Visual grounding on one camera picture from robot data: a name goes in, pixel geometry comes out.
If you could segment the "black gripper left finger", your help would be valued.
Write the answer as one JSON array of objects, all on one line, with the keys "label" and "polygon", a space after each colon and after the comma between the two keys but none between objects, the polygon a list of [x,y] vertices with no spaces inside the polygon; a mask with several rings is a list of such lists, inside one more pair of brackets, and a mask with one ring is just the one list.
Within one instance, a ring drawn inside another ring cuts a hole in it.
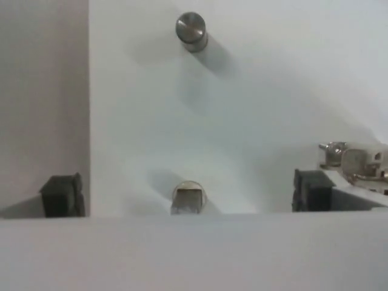
[{"label": "black gripper left finger", "polygon": [[1,218],[85,217],[82,176],[53,175],[36,197],[1,210]]}]

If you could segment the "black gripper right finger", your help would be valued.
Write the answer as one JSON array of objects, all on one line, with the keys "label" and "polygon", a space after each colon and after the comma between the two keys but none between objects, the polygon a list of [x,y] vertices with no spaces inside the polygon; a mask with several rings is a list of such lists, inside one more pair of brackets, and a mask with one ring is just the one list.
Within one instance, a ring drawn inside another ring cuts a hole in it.
[{"label": "black gripper right finger", "polygon": [[293,212],[387,210],[387,196],[357,187],[334,170],[299,170],[293,178]]}]

